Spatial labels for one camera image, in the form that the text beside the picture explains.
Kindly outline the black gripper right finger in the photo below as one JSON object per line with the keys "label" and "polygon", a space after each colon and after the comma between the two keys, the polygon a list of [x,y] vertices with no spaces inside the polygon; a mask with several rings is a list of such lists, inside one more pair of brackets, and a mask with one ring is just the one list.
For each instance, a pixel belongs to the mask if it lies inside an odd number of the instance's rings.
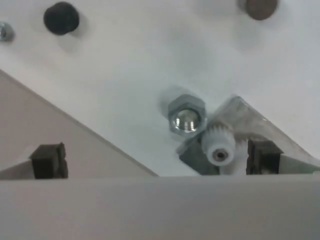
{"label": "black gripper right finger", "polygon": [[247,175],[297,175],[320,172],[320,162],[311,163],[285,154],[271,140],[249,140]]}

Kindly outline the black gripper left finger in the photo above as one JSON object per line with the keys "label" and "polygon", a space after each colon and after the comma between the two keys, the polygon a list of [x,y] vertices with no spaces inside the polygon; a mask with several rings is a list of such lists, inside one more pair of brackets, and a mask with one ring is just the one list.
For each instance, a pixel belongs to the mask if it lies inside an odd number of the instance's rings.
{"label": "black gripper left finger", "polygon": [[68,179],[66,148],[58,144],[27,147],[15,160],[0,165],[2,180]]}

